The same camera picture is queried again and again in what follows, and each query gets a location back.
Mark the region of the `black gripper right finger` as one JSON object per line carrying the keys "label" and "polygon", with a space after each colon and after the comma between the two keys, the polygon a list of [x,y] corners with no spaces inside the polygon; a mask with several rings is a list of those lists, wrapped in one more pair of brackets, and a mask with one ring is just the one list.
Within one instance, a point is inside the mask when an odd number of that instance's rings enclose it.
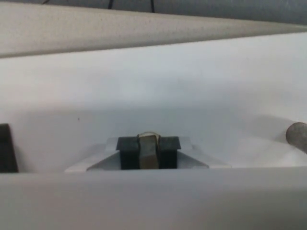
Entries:
{"label": "black gripper right finger", "polygon": [[231,166],[209,156],[189,137],[160,137],[158,152],[160,169],[223,169]]}

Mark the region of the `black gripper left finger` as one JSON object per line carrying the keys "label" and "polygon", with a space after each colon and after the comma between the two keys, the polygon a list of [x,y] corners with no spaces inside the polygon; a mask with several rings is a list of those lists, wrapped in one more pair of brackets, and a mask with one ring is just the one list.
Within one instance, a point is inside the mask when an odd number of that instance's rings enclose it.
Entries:
{"label": "black gripper left finger", "polygon": [[90,147],[84,159],[67,171],[118,171],[139,169],[140,148],[136,137],[109,138],[105,144]]}

